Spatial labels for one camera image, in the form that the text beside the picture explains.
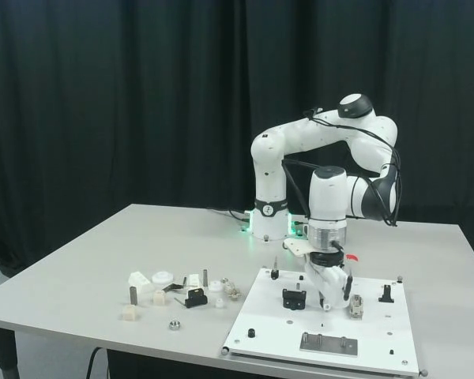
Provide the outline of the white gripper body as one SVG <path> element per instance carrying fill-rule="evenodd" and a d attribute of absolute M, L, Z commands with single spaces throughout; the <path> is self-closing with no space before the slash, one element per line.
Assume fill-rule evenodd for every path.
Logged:
<path fill-rule="evenodd" d="M 323 310 L 339 310 L 348 306 L 344 298 L 348 274 L 339 266 L 324 267 L 313 263 L 304 265 L 305 273 L 318 291 Z"/>

